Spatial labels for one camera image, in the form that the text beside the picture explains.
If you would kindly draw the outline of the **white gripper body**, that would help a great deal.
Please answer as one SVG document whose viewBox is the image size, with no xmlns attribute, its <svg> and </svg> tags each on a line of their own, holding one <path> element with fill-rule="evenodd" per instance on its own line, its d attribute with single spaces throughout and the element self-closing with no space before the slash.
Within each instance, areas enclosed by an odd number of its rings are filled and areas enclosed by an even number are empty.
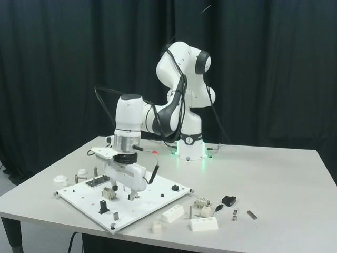
<svg viewBox="0 0 337 253">
<path fill-rule="evenodd" d="M 147 187 L 147 183 L 144 179 L 146 172 L 146 168 L 138 163 L 128 165 L 120 165 L 117 163 L 104 164 L 104 174 L 106 176 L 139 192 L 144 191 Z"/>
</svg>

